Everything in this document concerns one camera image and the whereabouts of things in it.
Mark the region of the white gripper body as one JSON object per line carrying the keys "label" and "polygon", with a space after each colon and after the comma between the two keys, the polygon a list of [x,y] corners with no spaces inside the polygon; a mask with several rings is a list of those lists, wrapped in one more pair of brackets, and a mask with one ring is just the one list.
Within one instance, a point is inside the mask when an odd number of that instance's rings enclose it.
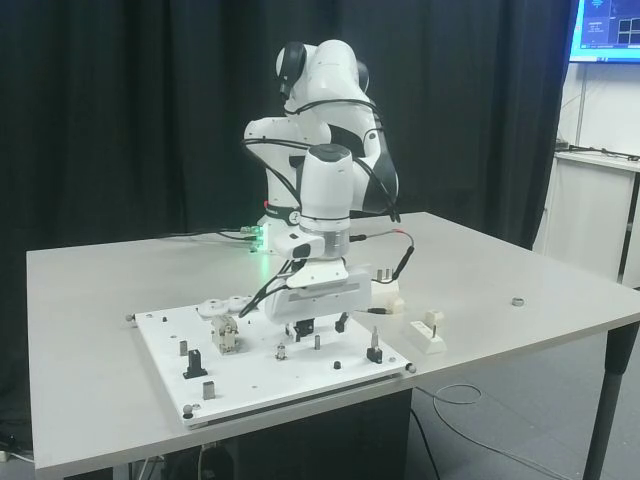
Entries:
{"label": "white gripper body", "polygon": [[263,301],[263,314],[274,324],[290,324],[328,315],[364,309],[371,302],[369,267],[331,270],[334,279],[295,280],[285,276],[276,282],[276,292]]}

